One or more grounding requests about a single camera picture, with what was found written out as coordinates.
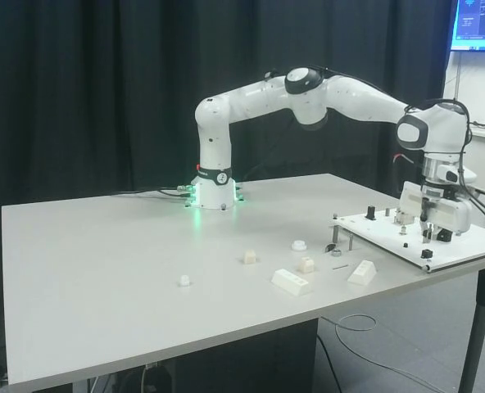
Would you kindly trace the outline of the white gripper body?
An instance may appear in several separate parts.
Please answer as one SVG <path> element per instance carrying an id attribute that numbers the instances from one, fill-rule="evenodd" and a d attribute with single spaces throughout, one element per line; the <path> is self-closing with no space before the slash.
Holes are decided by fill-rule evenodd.
<path id="1" fill-rule="evenodd" d="M 453 234 L 466 233 L 471 225 L 472 207 L 452 185 L 404 182 L 399 211 L 419 220 L 426 237 L 436 237 L 444 228 Z"/>

